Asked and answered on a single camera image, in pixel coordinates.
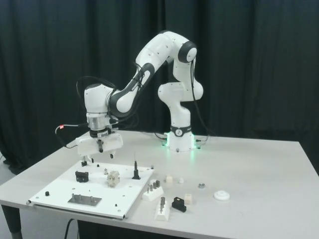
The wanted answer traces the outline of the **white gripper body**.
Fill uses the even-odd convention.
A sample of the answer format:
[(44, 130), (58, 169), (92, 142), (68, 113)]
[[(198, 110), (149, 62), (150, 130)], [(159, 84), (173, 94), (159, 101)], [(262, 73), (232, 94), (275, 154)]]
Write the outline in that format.
[(123, 139), (119, 133), (112, 133), (102, 136), (101, 138), (93, 138), (90, 135), (85, 135), (76, 138), (76, 144), (78, 154), (85, 156), (115, 151), (123, 146)]

